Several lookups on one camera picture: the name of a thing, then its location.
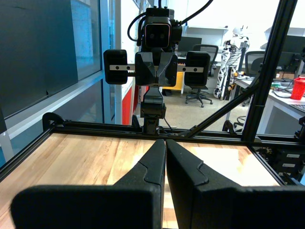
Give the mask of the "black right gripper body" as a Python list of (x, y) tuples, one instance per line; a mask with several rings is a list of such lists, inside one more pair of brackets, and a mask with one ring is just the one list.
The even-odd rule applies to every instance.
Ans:
[[(155, 71), (157, 72), (162, 52), (152, 52)], [(108, 84), (123, 85), (128, 77), (136, 77), (135, 63), (127, 63), (126, 50), (106, 50), (103, 54), (105, 80)], [(187, 86), (205, 86), (209, 73), (210, 55), (207, 52), (189, 51), (184, 64), (177, 66), (177, 73), (184, 73), (184, 84)], [(155, 74), (155, 83), (148, 86), (159, 86)]]

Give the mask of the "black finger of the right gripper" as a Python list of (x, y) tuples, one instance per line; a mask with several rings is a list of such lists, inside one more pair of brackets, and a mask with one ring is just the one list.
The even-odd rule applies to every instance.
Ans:
[(174, 52), (162, 52), (156, 72), (159, 86), (175, 86), (178, 56)]
[(135, 55), (135, 83), (139, 86), (155, 83), (155, 67), (152, 52), (137, 52)]

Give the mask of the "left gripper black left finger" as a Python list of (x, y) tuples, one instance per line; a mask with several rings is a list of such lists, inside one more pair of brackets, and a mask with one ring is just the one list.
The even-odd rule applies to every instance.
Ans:
[(115, 184), (39, 185), (19, 192), (10, 212), (18, 229), (160, 229), (166, 146), (156, 140)]

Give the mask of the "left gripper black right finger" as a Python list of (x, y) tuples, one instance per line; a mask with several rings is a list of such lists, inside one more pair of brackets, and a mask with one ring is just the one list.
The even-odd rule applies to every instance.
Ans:
[(302, 229), (301, 185), (243, 187), (173, 140), (167, 140), (167, 178), (181, 229)]

